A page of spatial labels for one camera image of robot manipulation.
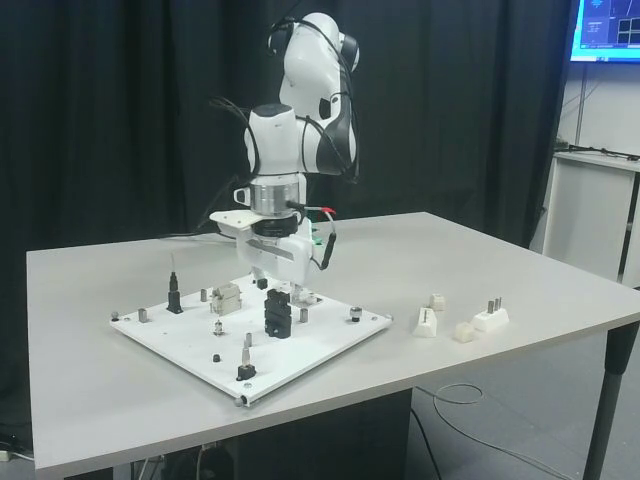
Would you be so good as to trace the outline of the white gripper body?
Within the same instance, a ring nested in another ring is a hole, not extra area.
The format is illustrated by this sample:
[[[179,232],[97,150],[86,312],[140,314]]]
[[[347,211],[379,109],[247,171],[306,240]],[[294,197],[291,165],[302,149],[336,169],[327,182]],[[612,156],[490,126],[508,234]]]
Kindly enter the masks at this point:
[[[282,238],[261,237],[247,227],[237,233],[236,245],[239,258],[262,275],[285,282],[307,282],[313,257],[308,219],[296,233]]]

